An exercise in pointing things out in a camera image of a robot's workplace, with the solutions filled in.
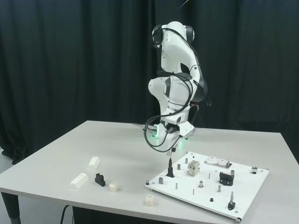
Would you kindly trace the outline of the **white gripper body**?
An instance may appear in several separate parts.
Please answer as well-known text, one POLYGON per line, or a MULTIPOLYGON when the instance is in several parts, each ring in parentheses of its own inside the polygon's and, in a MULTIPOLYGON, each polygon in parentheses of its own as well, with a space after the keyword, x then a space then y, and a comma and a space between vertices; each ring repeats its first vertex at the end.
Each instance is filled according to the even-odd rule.
POLYGON ((158 136, 158 142, 156 143, 157 147, 155 149, 160 152, 167 152, 173 148, 176 148, 180 141, 181 136, 179 132, 160 132, 158 136))

